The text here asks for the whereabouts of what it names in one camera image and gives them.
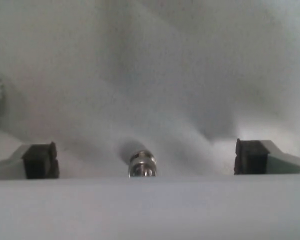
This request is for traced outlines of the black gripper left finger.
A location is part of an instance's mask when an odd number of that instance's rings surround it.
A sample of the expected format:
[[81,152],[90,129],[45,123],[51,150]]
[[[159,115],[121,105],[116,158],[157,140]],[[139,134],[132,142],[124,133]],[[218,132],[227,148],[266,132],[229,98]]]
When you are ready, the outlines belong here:
[[23,144],[0,160],[0,180],[43,180],[60,177],[55,142]]

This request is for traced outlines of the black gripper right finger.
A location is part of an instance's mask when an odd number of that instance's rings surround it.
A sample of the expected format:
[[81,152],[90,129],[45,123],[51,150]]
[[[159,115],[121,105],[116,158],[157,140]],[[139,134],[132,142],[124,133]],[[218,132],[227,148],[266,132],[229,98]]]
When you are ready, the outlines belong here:
[[270,140],[237,139],[235,154],[235,175],[300,174],[300,157],[282,152]]

